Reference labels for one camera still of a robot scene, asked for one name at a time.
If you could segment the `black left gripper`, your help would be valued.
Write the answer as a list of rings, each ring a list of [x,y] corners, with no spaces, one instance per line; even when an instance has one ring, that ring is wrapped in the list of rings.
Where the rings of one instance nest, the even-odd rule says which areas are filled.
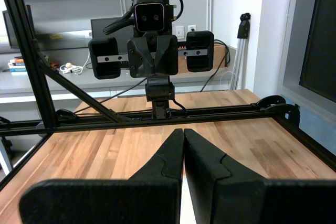
[[[130,38],[127,53],[120,54],[117,40],[91,40],[90,57],[94,75],[97,79],[118,78],[122,62],[129,65],[133,78],[166,77],[179,71],[179,59],[186,60],[189,72],[206,72],[213,68],[214,35],[210,31],[191,31],[187,33],[185,49],[175,35],[145,33],[143,37]]]

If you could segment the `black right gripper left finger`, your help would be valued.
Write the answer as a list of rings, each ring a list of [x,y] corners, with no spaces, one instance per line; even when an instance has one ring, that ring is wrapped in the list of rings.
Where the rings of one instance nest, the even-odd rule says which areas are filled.
[[[19,201],[23,223],[179,223],[183,130],[127,180],[49,179]]]

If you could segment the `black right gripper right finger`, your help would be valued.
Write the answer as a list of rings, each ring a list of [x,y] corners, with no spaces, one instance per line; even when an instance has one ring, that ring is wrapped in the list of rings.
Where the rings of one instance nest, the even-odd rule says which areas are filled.
[[[185,172],[197,223],[335,223],[335,181],[268,179],[192,129]]]

